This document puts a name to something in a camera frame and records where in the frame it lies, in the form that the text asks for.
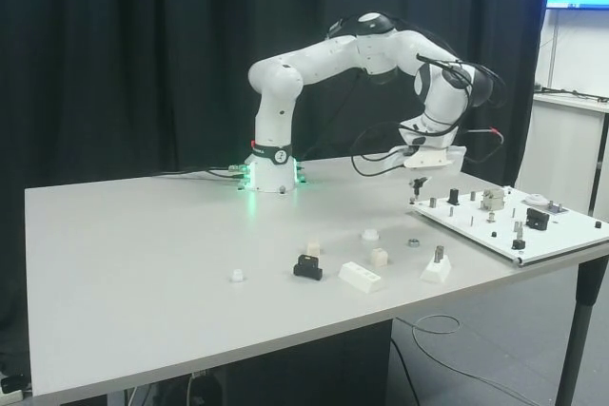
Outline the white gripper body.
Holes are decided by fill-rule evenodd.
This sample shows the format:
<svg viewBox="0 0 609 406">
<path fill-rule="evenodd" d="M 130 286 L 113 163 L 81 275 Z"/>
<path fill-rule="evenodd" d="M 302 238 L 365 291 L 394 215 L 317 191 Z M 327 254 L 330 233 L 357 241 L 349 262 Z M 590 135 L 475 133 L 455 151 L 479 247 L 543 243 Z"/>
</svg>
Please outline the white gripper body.
<svg viewBox="0 0 609 406">
<path fill-rule="evenodd" d="M 388 166 L 403 165 L 410 170 L 457 169 L 462 168 L 465 155 L 464 146 L 451 145 L 447 148 L 428 146 L 401 146 L 389 151 Z"/>
</svg>

